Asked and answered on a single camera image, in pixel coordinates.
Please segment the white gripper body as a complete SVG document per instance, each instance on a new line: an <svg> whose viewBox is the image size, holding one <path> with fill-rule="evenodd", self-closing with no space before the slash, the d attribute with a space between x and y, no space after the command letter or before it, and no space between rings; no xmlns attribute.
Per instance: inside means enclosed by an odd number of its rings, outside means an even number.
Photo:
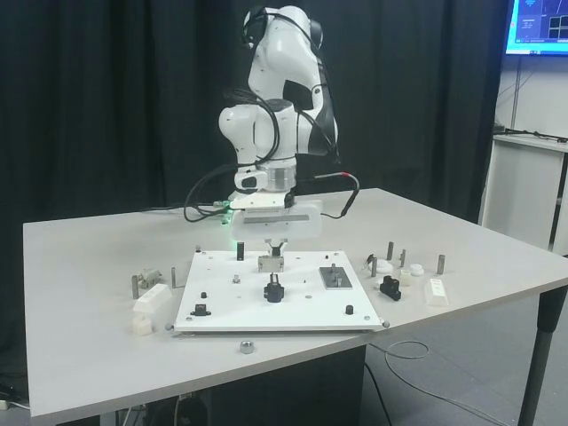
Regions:
<svg viewBox="0 0 568 426"><path fill-rule="evenodd" d="M323 204L297 201L290 208L249 209L233 212L231 235L236 241L294 240L321 234Z"/></svg>

